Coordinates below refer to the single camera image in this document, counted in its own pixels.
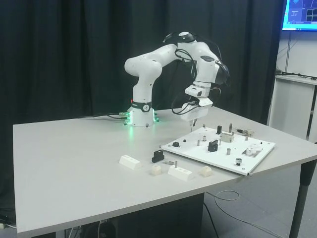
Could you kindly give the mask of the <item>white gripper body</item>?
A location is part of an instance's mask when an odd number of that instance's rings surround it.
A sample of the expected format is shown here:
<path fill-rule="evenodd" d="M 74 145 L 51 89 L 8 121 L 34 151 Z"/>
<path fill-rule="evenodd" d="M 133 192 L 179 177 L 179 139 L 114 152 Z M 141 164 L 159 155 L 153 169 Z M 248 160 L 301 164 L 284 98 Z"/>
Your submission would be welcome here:
<path fill-rule="evenodd" d="M 180 118 L 185 121 L 195 120 L 205 117 L 208 114 L 208 107 L 199 107 L 198 105 L 183 104 L 180 112 Z"/>

